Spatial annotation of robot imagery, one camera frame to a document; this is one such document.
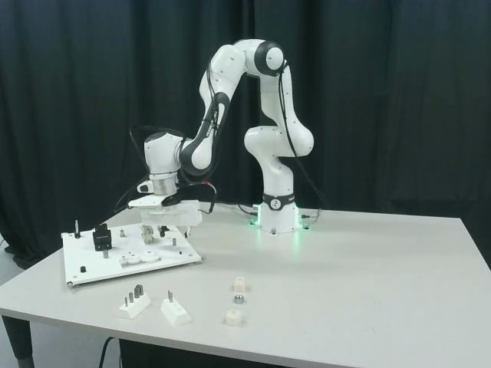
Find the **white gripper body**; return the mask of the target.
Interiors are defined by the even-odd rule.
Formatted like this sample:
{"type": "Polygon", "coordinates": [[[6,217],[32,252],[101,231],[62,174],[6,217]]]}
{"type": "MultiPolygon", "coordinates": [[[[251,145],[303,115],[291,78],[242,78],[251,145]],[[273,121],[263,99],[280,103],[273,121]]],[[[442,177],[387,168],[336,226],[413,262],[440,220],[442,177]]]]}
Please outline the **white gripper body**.
{"type": "Polygon", "coordinates": [[[197,200],[186,200],[176,205],[159,206],[140,210],[142,223],[152,226],[197,226],[202,213],[197,200]]]}

